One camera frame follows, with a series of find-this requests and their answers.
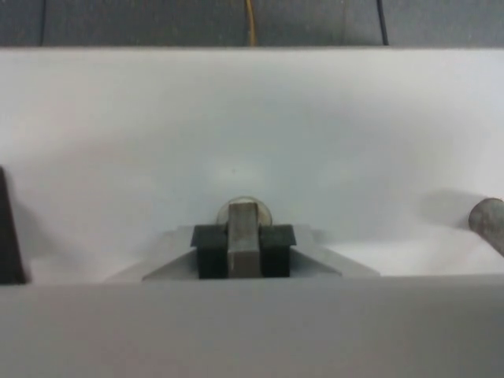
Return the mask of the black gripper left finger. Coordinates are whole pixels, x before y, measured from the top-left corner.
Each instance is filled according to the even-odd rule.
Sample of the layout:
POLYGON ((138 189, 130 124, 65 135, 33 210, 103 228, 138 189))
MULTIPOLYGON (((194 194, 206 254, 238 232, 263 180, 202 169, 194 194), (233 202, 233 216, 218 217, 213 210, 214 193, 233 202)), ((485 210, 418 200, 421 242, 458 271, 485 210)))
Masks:
POLYGON ((227 244, 222 226, 180 226, 162 234, 144 249, 139 261, 106 281, 225 279, 227 244))

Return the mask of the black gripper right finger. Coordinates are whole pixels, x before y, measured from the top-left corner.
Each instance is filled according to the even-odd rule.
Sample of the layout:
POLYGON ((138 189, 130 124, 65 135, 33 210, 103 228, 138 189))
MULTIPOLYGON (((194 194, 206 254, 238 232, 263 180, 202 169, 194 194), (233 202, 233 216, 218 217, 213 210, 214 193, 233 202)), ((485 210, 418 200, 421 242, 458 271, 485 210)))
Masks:
POLYGON ((264 226, 259 237, 261 274, 266 278, 366 278, 379 275, 375 269, 319 244, 308 225, 264 226))

